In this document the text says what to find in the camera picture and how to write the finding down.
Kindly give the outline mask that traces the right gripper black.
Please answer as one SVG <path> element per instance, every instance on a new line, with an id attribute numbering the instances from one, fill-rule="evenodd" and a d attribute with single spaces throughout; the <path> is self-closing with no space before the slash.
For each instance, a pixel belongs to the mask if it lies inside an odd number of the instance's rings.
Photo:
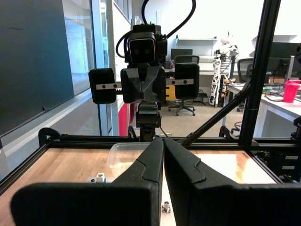
<path id="1" fill-rule="evenodd" d="M 114 103 L 117 95 L 122 95 L 125 103 L 164 102 L 167 86 L 175 86 L 177 99 L 198 97 L 198 64 L 177 63 L 174 77 L 168 79 L 166 75 L 162 66 L 122 69 L 119 82 L 115 81 L 111 68 L 93 69 L 88 73 L 92 99 L 96 104 Z"/>

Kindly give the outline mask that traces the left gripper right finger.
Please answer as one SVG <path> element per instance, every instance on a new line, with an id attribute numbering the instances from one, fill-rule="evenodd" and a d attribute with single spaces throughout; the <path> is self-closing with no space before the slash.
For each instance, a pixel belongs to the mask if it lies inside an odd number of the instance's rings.
<path id="1" fill-rule="evenodd" d="M 239 184 L 165 138 L 165 176 L 179 226 L 298 226 L 297 183 Z"/>

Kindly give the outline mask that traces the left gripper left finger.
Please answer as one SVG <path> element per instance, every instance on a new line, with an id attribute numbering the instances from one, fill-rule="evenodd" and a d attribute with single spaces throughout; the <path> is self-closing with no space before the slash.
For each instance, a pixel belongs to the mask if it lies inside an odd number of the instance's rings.
<path id="1" fill-rule="evenodd" d="M 10 203 L 18 226 L 158 226 L 163 141 L 157 137 L 111 183 L 36 183 Z"/>

